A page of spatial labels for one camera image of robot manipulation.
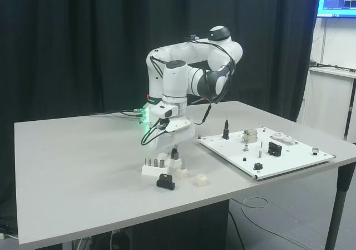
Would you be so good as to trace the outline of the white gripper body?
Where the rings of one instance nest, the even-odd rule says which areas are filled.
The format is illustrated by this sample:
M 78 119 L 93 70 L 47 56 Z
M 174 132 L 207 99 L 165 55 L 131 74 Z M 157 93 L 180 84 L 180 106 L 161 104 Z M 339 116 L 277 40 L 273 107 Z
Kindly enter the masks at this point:
M 194 124 L 179 131 L 164 133 L 151 142 L 151 148 L 155 150 L 171 148 L 191 139 L 194 136 Z

